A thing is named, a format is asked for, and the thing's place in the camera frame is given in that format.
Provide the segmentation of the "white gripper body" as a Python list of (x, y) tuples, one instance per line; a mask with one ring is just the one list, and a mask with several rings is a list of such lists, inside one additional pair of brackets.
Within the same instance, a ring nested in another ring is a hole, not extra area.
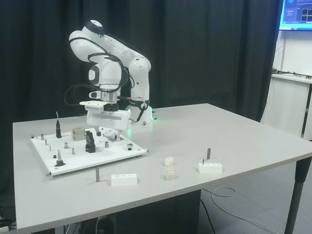
[(93, 127), (104, 127), (118, 131), (128, 130), (131, 124), (130, 110), (118, 110), (115, 112), (87, 112), (87, 124)]

